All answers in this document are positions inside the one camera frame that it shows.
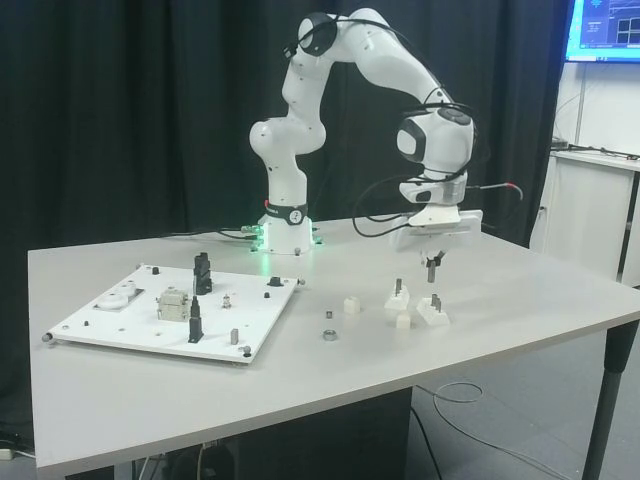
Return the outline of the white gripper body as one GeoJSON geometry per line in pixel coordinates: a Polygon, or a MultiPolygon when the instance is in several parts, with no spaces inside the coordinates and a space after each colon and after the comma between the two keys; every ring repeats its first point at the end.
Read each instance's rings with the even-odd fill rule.
{"type": "Polygon", "coordinates": [[[422,209],[402,216],[391,233],[395,251],[449,251],[480,237],[482,210],[422,209]]]}

